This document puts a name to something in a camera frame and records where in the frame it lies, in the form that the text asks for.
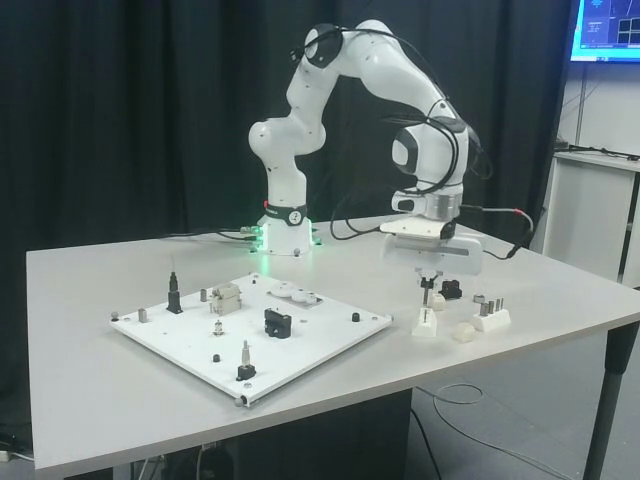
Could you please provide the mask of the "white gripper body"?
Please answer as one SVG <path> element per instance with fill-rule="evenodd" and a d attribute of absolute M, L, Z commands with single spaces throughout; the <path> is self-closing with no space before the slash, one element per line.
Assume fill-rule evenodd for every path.
<path fill-rule="evenodd" d="M 387 235 L 382 258 L 415 270 L 453 275 L 478 275 L 482 269 L 483 244 L 477 235 L 442 240 Z"/>

